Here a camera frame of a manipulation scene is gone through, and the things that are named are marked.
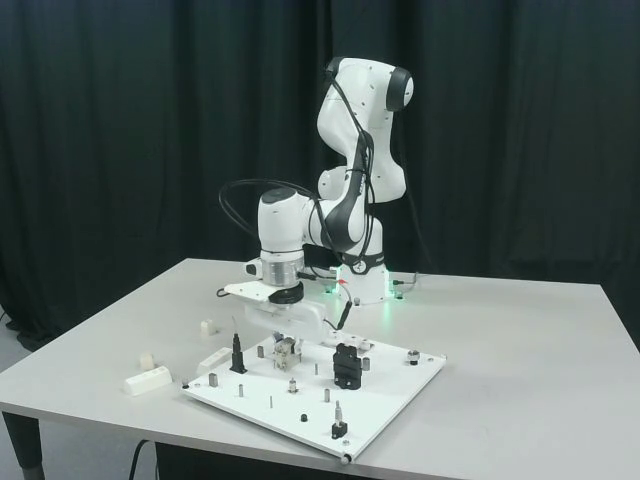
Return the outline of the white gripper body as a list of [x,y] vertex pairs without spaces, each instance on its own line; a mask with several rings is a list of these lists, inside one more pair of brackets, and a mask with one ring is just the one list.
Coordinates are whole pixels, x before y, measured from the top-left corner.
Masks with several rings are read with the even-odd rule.
[[318,344],[328,337],[326,307],[317,302],[246,304],[244,313],[248,322],[296,339]]

